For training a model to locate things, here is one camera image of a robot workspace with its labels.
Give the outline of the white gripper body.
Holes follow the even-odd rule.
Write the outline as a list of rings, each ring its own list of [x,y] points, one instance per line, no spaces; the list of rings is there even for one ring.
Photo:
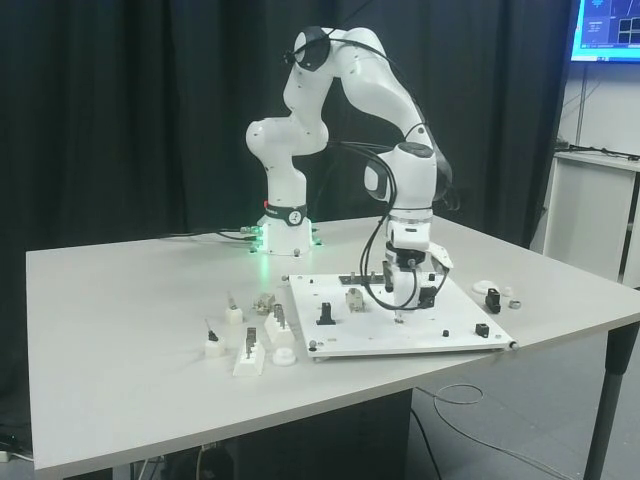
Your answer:
[[[420,267],[392,268],[393,305],[404,309],[434,306],[434,275]]]

